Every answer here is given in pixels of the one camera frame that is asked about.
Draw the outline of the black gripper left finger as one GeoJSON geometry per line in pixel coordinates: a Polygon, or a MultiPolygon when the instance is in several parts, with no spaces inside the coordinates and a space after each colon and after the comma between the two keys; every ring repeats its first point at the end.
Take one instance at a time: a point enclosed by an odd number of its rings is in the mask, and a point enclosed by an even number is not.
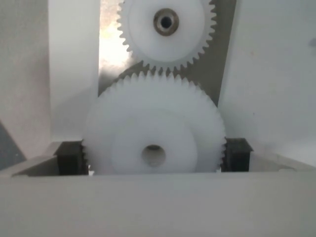
{"type": "Polygon", "coordinates": [[[53,143],[41,156],[12,167],[11,176],[80,176],[88,175],[87,159],[81,141],[53,143]]]}

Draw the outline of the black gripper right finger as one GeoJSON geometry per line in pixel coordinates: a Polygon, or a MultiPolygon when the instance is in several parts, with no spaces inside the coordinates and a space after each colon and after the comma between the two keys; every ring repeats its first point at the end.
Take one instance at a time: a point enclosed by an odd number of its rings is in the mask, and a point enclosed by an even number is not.
{"type": "Polygon", "coordinates": [[[262,145],[250,144],[245,138],[227,138],[222,172],[279,172],[299,171],[296,161],[277,155],[262,145]]]}

